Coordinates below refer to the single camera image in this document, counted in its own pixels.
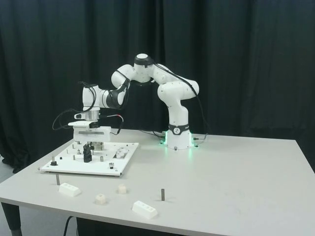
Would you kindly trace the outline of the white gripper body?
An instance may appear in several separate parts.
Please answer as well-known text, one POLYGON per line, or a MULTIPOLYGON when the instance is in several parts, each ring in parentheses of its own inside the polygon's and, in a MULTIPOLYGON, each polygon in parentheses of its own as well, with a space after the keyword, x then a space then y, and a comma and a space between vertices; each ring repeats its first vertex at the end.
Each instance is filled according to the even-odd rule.
POLYGON ((109 142, 110 126, 100 126, 99 128, 74 127, 73 138, 76 142, 109 142))

